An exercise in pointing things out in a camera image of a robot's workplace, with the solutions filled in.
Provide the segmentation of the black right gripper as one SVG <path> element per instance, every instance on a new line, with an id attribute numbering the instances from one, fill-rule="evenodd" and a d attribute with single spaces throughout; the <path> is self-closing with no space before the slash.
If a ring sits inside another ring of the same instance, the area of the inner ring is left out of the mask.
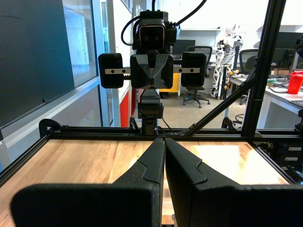
<path id="1" fill-rule="evenodd" d="M 130 67 L 126 68 L 119 53 L 103 53 L 98 62 L 104 88 L 121 88 L 129 80 L 136 89 L 171 89 L 175 73 L 181 74 L 182 86 L 201 87 L 207 68 L 207 56 L 203 52 L 184 52 L 180 67 L 174 65 L 171 54 L 134 54 Z"/>

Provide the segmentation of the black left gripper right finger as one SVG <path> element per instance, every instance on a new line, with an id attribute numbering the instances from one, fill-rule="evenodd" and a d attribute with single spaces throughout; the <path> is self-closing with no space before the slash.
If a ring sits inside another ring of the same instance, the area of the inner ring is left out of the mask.
<path id="1" fill-rule="evenodd" d="M 173 139 L 166 139 L 166 176 L 180 227 L 299 227 L 300 185 L 241 185 Z"/>

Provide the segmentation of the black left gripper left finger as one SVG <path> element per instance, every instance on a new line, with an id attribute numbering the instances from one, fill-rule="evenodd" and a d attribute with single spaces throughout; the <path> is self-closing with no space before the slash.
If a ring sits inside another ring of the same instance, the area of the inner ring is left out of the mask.
<path id="1" fill-rule="evenodd" d="M 159 227 L 165 145 L 155 139 L 111 184 L 34 184 L 10 203 L 17 227 Z"/>

